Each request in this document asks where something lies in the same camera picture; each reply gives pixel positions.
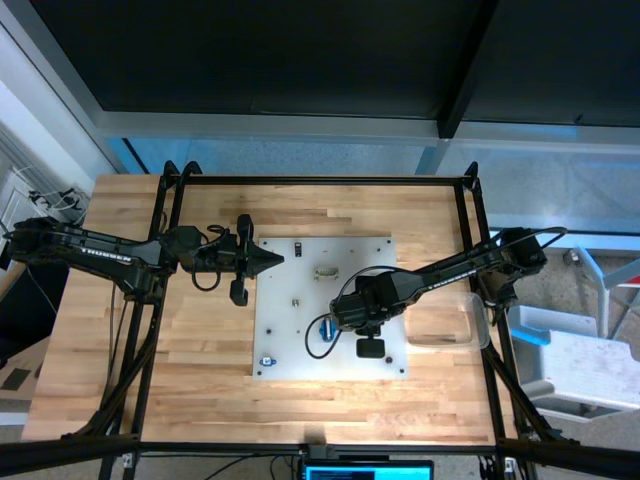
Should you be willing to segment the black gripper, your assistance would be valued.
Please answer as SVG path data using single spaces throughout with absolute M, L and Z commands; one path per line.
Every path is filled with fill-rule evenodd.
M 236 306 L 248 304 L 248 291 L 245 287 L 246 277 L 249 276 L 251 247 L 253 245 L 254 224 L 249 214 L 241 214 L 237 219 L 234 242 L 234 275 L 230 284 L 230 299 Z M 284 262 L 283 256 L 278 254 L 271 241 L 260 241 L 255 246 L 255 256 L 260 260 L 255 266 L 255 275 L 276 267 Z
M 384 358 L 385 342 L 380 327 L 365 327 L 356 331 L 356 356 L 358 358 Z

